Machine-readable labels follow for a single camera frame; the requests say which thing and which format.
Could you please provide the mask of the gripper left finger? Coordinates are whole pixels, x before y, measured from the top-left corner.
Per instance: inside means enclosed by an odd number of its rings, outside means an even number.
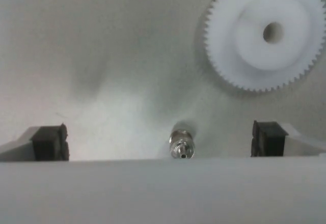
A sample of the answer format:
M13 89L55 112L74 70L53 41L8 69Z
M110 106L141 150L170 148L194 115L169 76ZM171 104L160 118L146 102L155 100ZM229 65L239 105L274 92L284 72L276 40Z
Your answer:
M32 126L18 139L1 145L1 161L69 161L65 124Z

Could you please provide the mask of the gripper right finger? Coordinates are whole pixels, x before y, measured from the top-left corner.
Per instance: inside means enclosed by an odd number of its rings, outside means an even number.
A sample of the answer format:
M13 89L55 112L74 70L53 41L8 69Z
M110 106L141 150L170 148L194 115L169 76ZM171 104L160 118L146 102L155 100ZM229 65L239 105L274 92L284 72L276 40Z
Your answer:
M289 123L253 122L251 157L325 156L325 141L303 135Z

